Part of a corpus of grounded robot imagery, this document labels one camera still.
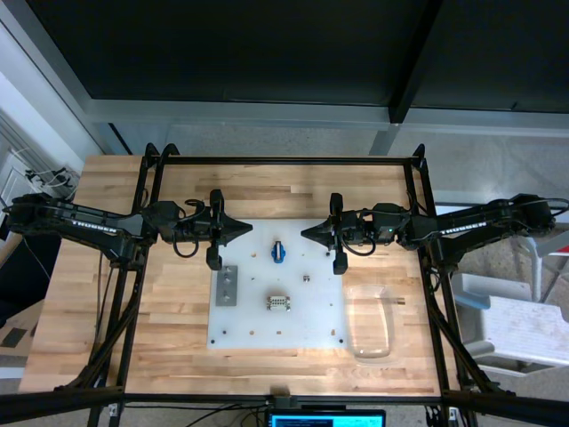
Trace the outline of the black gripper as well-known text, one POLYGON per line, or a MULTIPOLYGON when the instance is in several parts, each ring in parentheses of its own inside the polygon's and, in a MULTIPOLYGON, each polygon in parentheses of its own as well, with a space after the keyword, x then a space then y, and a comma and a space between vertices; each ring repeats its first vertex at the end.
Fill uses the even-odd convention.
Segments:
MULTIPOLYGON (((210 193, 210 205, 206 206, 195 220, 195 232, 199 241, 209 241, 210 246, 206 250, 205 261, 211 270, 220 270, 222 259, 219 254, 222 223, 221 214, 224 208, 224 198, 220 189, 214 189, 210 193)), ((251 223, 242 222, 223 214, 224 244, 251 232, 251 223)))
MULTIPOLYGON (((330 198, 330 219, 332 221, 333 249, 335 258, 333 261, 334 273, 345 273, 349 266, 348 253, 356 251, 349 246, 349 234, 356 227, 357 212, 355 210, 343 211, 343 197, 340 193, 332 193, 330 198)), ((301 236, 310 241, 332 248, 331 221, 325 221, 313 225, 301 232, 301 236)))

